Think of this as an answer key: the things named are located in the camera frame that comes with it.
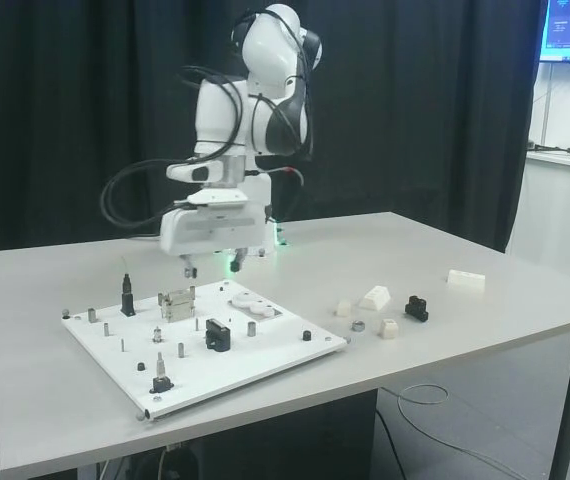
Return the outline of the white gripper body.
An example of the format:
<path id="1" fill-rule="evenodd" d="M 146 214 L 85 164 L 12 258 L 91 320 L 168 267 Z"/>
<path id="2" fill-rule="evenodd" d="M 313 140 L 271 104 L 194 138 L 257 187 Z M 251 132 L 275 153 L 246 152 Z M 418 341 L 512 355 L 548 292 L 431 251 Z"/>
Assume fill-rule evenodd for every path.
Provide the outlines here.
<path id="1" fill-rule="evenodd" d="M 181 256 L 255 247 L 264 239 L 265 224 L 265 208 L 253 202 L 176 209 L 162 218 L 160 248 L 170 256 Z"/>

